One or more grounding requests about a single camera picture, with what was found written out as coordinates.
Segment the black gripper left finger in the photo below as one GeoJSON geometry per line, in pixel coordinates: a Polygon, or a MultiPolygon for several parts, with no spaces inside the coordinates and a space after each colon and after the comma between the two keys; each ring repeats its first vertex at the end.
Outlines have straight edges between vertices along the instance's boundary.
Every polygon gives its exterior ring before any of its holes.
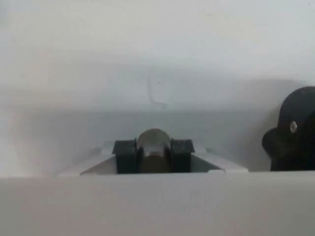
{"type": "Polygon", "coordinates": [[[116,175],[137,172],[137,140],[107,143],[98,156],[90,159],[81,175],[116,175]]]}

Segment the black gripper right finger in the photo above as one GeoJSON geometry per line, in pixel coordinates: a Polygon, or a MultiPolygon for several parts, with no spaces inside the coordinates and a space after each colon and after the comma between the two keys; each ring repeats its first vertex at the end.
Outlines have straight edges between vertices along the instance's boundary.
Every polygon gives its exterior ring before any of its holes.
{"type": "Polygon", "coordinates": [[[207,173],[209,171],[223,171],[222,168],[208,160],[195,155],[195,148],[191,139],[171,139],[170,165],[173,173],[207,173]]]}

